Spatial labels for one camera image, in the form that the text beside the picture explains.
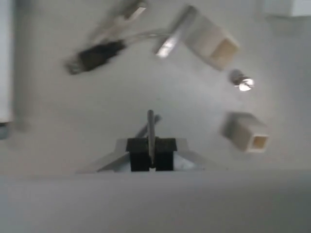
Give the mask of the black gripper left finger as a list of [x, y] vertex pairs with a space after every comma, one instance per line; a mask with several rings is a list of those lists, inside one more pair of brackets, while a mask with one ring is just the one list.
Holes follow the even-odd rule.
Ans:
[[146, 144], [142, 149], [137, 149], [132, 144], [134, 139], [118, 139], [112, 152], [103, 155], [99, 159], [88, 165], [82, 166], [77, 173], [98, 173], [98, 172], [131, 172], [148, 171], [150, 168], [150, 158]]

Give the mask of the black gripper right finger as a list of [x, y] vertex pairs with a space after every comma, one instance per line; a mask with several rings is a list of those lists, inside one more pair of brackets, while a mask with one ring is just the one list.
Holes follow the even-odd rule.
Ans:
[[198, 171], [206, 168], [207, 159], [191, 150], [187, 139], [155, 139], [156, 171]]

